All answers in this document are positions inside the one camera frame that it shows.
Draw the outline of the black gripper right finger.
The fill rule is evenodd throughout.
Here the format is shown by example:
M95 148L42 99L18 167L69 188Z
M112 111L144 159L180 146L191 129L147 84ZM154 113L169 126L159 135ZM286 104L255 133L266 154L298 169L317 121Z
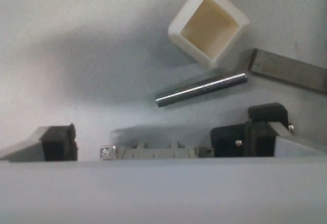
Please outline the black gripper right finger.
M325 157L326 146L291 134L280 122L245 124L246 157Z

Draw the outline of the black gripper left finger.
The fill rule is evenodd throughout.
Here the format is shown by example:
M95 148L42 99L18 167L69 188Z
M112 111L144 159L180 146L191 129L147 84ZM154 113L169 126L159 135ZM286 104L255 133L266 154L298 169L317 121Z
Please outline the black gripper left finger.
M27 139L1 149L1 160L9 162L77 161L74 124L40 126Z

